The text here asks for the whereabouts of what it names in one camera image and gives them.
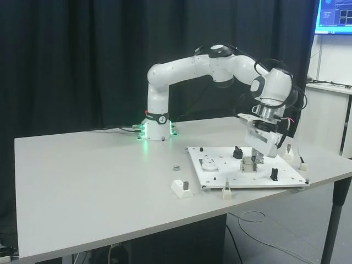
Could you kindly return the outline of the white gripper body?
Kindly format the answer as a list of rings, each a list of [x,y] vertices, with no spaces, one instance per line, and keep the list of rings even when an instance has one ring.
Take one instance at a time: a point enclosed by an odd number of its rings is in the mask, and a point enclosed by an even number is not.
[[[248,128],[245,134],[245,142],[261,153],[263,156],[275,158],[278,155],[279,143],[283,135],[280,133],[266,132],[254,128]]]

